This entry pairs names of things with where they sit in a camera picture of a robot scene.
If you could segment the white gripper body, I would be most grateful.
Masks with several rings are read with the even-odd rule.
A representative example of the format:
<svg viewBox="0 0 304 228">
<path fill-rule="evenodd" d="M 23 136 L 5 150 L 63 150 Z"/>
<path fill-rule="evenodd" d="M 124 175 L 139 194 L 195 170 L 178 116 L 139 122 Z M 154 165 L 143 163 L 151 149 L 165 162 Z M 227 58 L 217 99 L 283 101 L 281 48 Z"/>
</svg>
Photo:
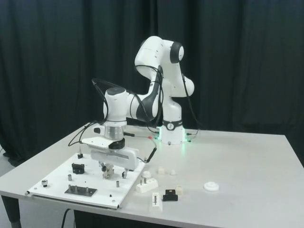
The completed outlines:
<svg viewBox="0 0 304 228">
<path fill-rule="evenodd" d="M 91 158 L 100 163 L 109 163 L 128 170 L 135 170 L 139 163 L 137 159 L 138 152 L 138 149 L 130 147 L 114 151 L 91 149 Z"/>
</svg>

